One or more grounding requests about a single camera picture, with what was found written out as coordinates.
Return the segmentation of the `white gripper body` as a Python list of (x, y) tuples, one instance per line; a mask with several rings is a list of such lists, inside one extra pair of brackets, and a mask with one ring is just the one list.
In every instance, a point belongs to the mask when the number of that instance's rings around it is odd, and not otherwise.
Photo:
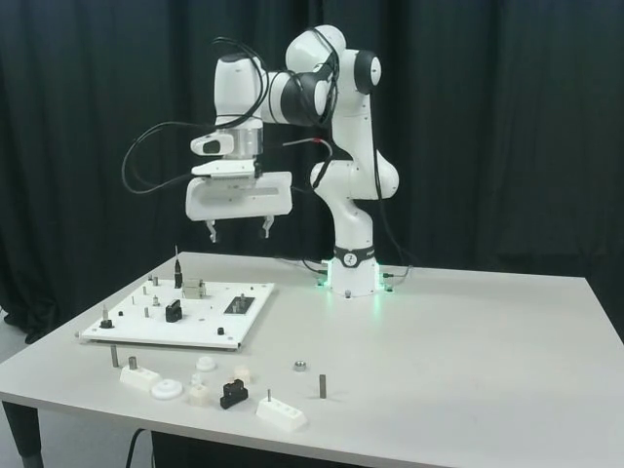
[(195, 177), (187, 185), (185, 212), (193, 221), (287, 215), (293, 208), (289, 172), (259, 178)]

